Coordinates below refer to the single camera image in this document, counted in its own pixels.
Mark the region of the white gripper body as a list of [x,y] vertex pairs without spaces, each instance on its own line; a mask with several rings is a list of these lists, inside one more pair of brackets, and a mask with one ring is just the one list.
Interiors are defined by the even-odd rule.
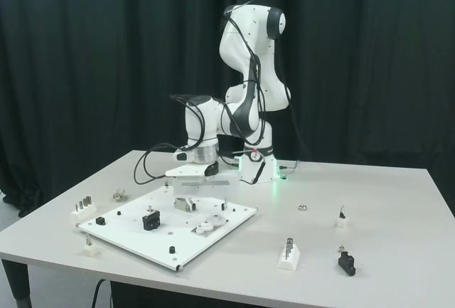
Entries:
[[228,198],[237,190],[237,179],[177,178],[173,181],[175,197]]

